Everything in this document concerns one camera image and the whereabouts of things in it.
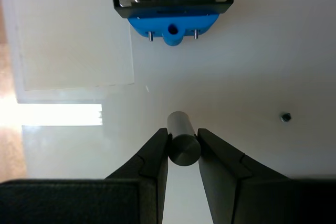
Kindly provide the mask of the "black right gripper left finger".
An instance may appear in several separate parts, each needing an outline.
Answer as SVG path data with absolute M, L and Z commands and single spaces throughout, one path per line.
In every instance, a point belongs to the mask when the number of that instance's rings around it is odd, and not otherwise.
M 161 223 L 167 129 L 159 129 L 104 179 L 16 179 L 1 183 L 1 223 Z

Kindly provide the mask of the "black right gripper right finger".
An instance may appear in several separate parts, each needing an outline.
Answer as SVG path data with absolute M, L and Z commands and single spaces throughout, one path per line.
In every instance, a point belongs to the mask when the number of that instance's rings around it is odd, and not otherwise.
M 335 223 L 334 179 L 291 179 L 207 129 L 199 159 L 213 223 Z

